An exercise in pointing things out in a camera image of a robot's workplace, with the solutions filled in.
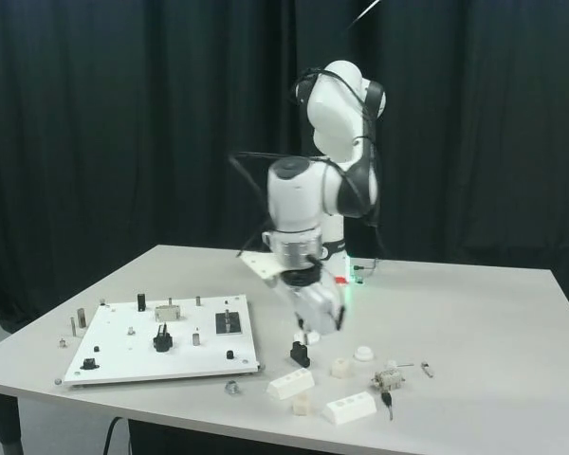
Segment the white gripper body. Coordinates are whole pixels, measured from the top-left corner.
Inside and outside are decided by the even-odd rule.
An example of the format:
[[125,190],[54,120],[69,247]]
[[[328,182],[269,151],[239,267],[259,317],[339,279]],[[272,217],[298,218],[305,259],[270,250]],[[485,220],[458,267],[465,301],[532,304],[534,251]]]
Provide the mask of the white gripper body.
[[304,287],[290,287],[287,296],[303,332],[329,335],[341,329],[345,305],[337,285],[315,282]]

